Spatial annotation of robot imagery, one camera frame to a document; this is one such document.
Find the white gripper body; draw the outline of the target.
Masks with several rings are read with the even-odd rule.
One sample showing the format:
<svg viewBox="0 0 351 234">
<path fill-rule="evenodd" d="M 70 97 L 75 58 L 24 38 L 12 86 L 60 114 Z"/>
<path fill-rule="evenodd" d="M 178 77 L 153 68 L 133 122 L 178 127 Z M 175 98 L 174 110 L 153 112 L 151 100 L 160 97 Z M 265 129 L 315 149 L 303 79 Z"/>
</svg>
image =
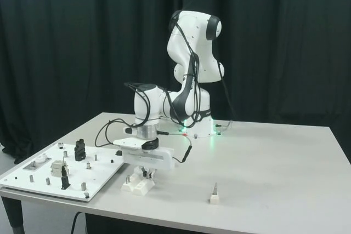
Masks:
<svg viewBox="0 0 351 234">
<path fill-rule="evenodd" d="M 150 151 L 123 150 L 125 163 L 145 167 L 148 169 L 172 170 L 174 149 L 159 147 Z"/>
</svg>

